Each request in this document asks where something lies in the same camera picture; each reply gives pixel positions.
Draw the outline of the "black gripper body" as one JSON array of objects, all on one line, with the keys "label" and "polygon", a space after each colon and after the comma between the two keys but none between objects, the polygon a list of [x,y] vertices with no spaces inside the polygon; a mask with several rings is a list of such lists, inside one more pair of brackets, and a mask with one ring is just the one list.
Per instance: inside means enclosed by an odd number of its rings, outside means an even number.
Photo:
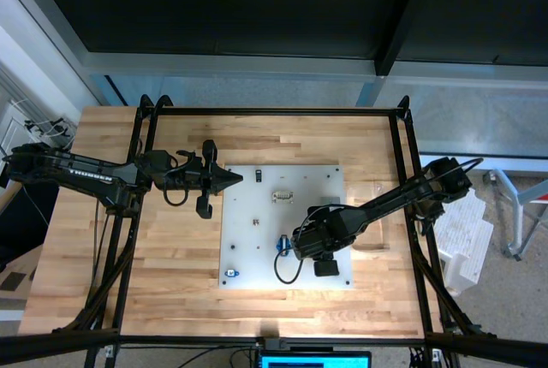
[{"label": "black gripper body", "polygon": [[355,208],[344,205],[310,207],[300,227],[292,234],[298,261],[311,259],[316,277],[339,276],[334,253],[355,241]]},{"label": "black gripper body", "polygon": [[183,200],[171,206],[184,205],[190,191],[199,190],[201,195],[196,200],[196,212],[202,219],[212,218],[212,205],[209,202],[213,192],[213,166],[217,162],[217,147],[212,139],[207,139],[202,145],[202,157],[197,157],[194,151],[178,150],[176,154],[187,158],[187,161],[171,170],[173,189],[184,192]]}]

